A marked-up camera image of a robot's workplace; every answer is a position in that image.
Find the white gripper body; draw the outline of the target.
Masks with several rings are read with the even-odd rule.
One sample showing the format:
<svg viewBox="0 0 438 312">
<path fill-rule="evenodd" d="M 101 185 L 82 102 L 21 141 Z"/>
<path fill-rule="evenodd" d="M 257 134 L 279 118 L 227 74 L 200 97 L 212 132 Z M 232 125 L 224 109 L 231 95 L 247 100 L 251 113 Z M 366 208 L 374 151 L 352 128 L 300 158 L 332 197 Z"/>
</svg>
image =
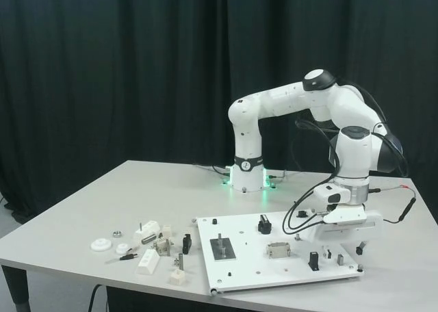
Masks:
<svg viewBox="0 0 438 312">
<path fill-rule="evenodd" d="M 355 224 L 321 224 L 311 234 L 315 244 L 347 244 L 367 242 L 379 238 L 383 230 L 383 217 L 377 211 L 366 213 L 364 222 Z"/>
</svg>

